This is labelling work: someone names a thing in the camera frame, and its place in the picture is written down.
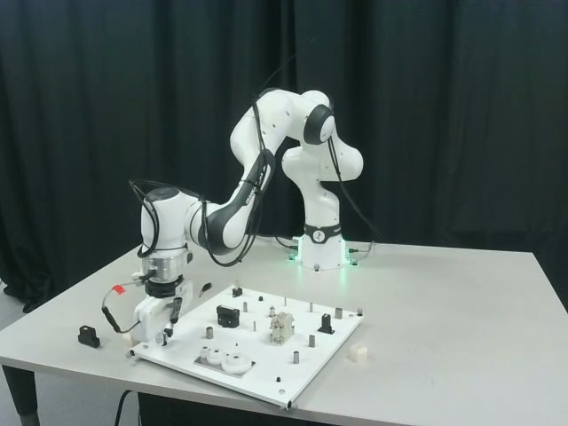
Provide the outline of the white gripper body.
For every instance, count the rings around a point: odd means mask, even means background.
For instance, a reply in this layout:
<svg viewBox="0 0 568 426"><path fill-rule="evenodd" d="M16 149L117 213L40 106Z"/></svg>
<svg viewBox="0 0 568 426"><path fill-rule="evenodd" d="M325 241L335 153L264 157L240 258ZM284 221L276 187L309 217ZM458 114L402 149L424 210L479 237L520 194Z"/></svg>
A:
<svg viewBox="0 0 568 426"><path fill-rule="evenodd" d="M178 279L171 283L145 284L146 298L137 305L134 311L134 339L149 342L163 332L170 320L169 304L175 297L182 298L179 318L185 314L193 299L193 283L190 280Z"/></svg>

